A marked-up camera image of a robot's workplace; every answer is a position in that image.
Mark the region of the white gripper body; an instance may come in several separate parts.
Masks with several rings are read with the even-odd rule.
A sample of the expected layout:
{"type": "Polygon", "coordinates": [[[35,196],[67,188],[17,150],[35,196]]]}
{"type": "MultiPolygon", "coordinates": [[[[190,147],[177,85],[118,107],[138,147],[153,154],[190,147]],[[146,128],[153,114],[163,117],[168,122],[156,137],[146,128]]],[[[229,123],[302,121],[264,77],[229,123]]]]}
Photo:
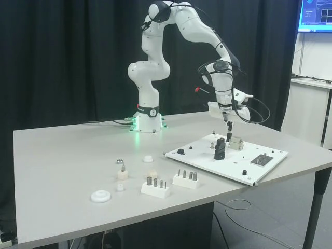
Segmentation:
{"type": "MultiPolygon", "coordinates": [[[[219,107],[219,104],[217,102],[208,102],[208,107],[209,107],[209,114],[212,117],[223,120],[222,112],[225,112],[225,111],[223,111],[222,108],[219,107]]],[[[227,112],[229,114],[229,116],[230,115],[234,116],[234,121],[243,121],[241,118],[246,119],[246,120],[251,119],[250,111],[247,106],[236,105],[236,107],[237,107],[239,116],[236,114],[236,112],[234,110],[227,112]]]]}

